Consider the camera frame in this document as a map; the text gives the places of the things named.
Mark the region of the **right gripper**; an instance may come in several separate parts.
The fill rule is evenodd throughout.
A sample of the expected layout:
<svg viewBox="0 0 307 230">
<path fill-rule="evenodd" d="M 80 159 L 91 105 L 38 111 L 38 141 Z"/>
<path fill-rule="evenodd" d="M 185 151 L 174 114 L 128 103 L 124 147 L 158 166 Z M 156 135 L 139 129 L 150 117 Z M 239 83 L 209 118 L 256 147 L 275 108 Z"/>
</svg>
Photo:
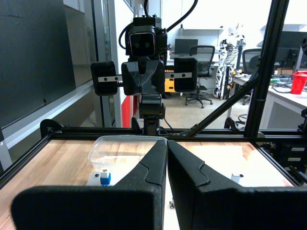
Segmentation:
<svg viewBox="0 0 307 230">
<path fill-rule="evenodd" d="M 172 66 L 161 60 L 124 62 L 117 75 L 115 64 L 107 61 L 93 63 L 91 73 L 98 96 L 115 95 L 119 87 L 125 95 L 163 94 L 166 79 L 174 80 L 176 92 L 191 92 L 197 86 L 197 64 L 194 57 L 177 57 Z"/>
</svg>

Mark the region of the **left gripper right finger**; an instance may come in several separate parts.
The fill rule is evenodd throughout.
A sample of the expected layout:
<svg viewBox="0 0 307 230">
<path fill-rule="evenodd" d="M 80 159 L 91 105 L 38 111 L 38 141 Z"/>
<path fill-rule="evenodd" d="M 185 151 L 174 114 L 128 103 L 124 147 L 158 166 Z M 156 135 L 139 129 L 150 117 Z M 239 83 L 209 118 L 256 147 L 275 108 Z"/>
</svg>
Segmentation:
<svg viewBox="0 0 307 230">
<path fill-rule="evenodd" d="M 243 187 L 177 142 L 168 142 L 168 178 L 182 230 L 304 230 L 305 187 Z"/>
</svg>

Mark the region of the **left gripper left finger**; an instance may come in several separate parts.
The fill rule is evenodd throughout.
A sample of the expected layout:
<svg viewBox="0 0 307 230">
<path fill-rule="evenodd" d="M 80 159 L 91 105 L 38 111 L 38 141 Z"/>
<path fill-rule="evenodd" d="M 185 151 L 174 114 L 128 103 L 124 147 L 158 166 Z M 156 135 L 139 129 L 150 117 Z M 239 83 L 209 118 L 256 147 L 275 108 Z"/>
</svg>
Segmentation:
<svg viewBox="0 0 307 230">
<path fill-rule="evenodd" d="M 161 230 L 167 144 L 157 141 L 114 186 L 36 186 L 11 214 L 18 230 Z"/>
</svg>

